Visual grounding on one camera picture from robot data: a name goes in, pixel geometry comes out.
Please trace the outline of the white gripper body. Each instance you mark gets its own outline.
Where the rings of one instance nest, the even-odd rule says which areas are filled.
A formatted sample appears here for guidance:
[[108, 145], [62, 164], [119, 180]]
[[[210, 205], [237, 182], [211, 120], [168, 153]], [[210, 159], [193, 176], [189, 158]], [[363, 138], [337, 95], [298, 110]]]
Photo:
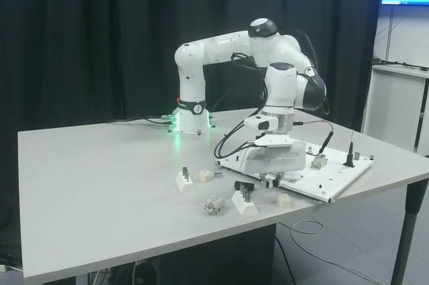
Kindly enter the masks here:
[[301, 171], [306, 165], [306, 143], [294, 141], [288, 146], [258, 147], [244, 157], [240, 172], [244, 174], [278, 174]]

